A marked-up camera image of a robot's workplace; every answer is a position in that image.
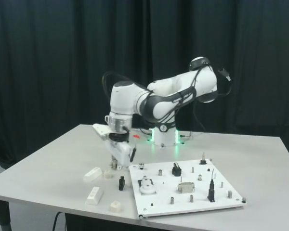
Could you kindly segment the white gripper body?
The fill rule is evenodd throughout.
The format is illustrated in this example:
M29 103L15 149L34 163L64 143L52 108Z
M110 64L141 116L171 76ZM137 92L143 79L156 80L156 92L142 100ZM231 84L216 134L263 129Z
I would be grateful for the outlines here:
M114 142L112 140L106 140L105 145L111 155L121 166L128 167L130 165L132 148L127 142Z

